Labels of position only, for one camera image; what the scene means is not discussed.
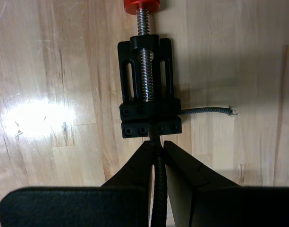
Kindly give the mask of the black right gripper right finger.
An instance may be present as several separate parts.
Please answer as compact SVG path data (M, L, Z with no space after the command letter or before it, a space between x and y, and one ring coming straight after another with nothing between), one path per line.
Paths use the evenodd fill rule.
M164 142L168 195L177 227L236 227L241 186L171 141Z

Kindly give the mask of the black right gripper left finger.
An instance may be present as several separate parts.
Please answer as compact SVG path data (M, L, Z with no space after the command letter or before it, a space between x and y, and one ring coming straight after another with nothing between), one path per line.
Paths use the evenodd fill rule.
M101 188L103 227L159 226L159 146L144 142Z

